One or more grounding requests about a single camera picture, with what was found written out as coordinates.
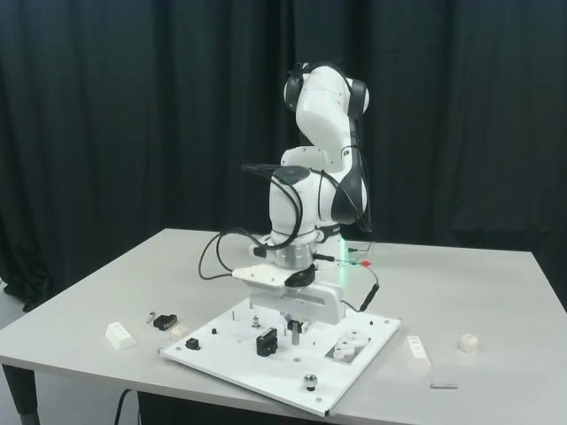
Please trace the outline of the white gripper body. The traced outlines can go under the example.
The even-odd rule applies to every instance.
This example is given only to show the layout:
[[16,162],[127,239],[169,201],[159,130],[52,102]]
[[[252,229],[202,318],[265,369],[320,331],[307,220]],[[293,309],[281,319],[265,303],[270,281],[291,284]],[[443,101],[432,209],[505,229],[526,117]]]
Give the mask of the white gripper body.
[[294,321],[319,321],[337,325],[343,319],[343,290],[327,282],[303,288],[268,287],[247,283],[250,299],[259,305],[290,316]]

